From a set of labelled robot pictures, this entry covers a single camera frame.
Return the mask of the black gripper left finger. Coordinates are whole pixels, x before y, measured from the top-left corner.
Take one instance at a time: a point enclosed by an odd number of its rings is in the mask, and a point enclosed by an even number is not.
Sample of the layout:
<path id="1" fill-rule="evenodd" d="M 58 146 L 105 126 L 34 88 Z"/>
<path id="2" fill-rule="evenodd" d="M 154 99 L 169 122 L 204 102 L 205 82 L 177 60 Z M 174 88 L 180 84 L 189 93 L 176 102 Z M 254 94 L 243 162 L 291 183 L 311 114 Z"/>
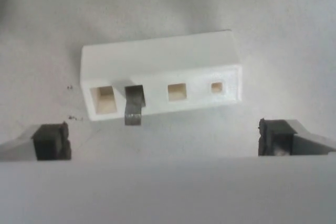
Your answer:
<path id="1" fill-rule="evenodd" d="M 71 160 L 66 122 L 32 125 L 17 138 L 1 144 L 2 162 L 57 160 Z"/>

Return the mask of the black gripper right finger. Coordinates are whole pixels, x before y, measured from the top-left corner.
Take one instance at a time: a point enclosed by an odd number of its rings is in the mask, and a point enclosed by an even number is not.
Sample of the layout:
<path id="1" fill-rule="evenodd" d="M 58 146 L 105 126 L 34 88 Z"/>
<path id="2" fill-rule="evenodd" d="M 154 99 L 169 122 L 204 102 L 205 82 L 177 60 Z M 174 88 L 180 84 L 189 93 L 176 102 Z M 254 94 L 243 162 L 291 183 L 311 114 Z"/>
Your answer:
<path id="1" fill-rule="evenodd" d="M 335 153 L 335 140 L 309 132 L 298 120 L 259 121 L 259 156 L 303 156 Z"/>

